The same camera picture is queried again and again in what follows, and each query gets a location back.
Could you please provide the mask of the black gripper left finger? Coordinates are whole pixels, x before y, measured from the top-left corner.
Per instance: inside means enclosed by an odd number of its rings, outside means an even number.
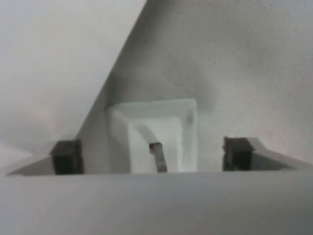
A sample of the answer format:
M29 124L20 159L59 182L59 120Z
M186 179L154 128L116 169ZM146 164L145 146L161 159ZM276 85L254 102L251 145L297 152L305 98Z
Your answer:
M80 139L58 141L49 153L30 157L6 168L7 175L84 174L83 147Z

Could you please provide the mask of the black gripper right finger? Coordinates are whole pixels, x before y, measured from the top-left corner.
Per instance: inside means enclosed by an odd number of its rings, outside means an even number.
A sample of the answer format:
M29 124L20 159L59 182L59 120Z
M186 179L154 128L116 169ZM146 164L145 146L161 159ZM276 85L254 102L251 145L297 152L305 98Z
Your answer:
M223 171L312 170L313 165L267 149L258 138L224 137Z

